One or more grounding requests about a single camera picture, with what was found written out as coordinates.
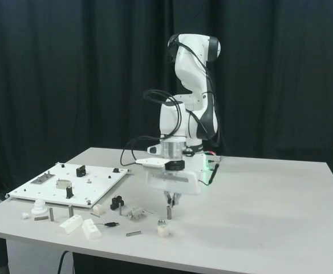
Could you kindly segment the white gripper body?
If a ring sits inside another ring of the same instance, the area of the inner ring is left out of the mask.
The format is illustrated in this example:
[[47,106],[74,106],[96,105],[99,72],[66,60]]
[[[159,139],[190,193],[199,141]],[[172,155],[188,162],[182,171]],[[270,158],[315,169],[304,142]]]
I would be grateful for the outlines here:
[[200,171],[160,171],[146,168],[147,184],[158,190],[184,195],[198,195],[200,193]]

